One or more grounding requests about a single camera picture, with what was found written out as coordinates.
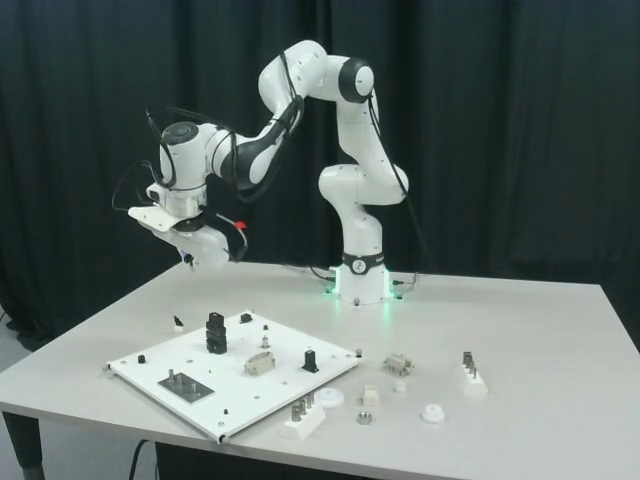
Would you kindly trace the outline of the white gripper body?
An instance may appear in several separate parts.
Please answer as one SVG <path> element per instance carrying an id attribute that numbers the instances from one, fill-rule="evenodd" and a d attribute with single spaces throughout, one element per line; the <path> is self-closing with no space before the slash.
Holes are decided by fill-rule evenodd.
<path id="1" fill-rule="evenodd" d="M 228 242 L 224 234 L 210 227 L 194 232 L 180 232 L 174 228 L 161 232 L 150 226 L 141 226 L 149 230 L 156 238 L 173 246 L 183 263 L 190 268 L 220 267 L 229 261 Z"/>

